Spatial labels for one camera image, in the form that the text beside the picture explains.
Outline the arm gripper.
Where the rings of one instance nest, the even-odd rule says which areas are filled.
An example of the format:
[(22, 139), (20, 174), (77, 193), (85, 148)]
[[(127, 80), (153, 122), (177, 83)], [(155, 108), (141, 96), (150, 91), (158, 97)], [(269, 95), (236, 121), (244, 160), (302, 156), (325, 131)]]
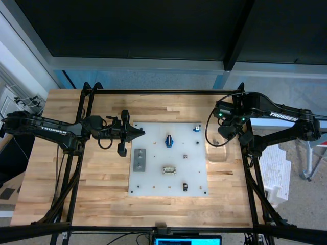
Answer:
[(115, 117), (112, 120), (113, 126), (111, 127), (111, 138), (114, 140), (119, 140), (117, 153), (121, 157), (127, 156), (127, 149), (125, 143), (130, 143), (136, 138), (145, 135), (145, 131), (140, 123), (129, 124), (130, 115), (128, 110), (123, 110), (121, 112), (121, 119)]
[(253, 133), (244, 131), (244, 125), (221, 125), (218, 128), (218, 133), (227, 140), (225, 143), (219, 144), (218, 147), (227, 145), (236, 136), (238, 136), (238, 141), (242, 146), (246, 146), (253, 141)]

